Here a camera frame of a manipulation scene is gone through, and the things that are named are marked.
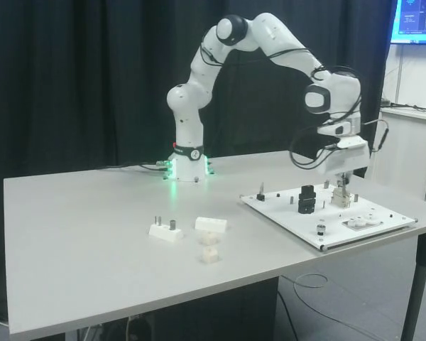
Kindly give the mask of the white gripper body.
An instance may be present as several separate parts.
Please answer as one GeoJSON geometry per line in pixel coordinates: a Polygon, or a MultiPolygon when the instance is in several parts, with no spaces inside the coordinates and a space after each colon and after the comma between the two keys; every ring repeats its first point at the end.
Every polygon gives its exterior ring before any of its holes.
{"type": "Polygon", "coordinates": [[[321,174],[340,175],[353,172],[356,169],[366,168],[370,161],[370,152],[367,144],[356,148],[346,148],[334,151],[321,162],[316,170],[321,174]]]}

